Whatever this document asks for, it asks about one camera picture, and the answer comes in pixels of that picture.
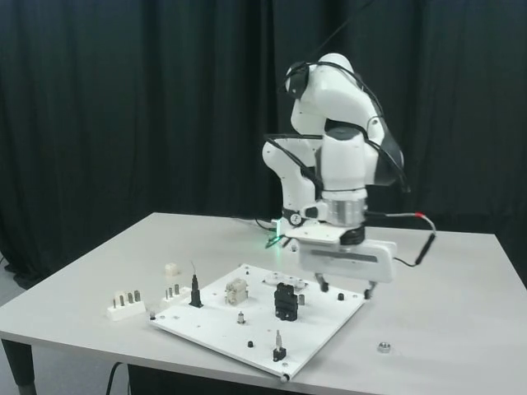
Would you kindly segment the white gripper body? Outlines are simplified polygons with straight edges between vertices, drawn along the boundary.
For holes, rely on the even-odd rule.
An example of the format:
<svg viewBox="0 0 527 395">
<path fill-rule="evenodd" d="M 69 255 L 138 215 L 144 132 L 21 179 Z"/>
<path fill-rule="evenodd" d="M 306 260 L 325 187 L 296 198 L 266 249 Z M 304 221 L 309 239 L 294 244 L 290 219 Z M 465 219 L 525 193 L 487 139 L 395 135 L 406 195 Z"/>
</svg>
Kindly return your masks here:
<svg viewBox="0 0 527 395">
<path fill-rule="evenodd" d="M 299 263 L 307 272 L 389 283 L 394 279 L 397 244 L 365 239 L 357 245 L 298 243 Z"/>
</svg>

